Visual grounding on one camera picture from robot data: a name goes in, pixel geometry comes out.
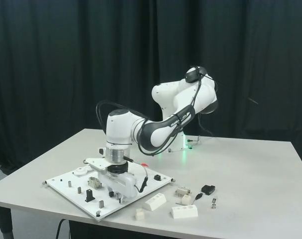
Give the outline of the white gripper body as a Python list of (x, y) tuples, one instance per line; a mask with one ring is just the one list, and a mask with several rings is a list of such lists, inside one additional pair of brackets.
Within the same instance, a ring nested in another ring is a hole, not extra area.
[(120, 193), (127, 198), (133, 198), (138, 194), (138, 191), (135, 188), (137, 179), (128, 172), (122, 174), (113, 174), (109, 172), (106, 174), (99, 173), (99, 180), (109, 189), (109, 191)]

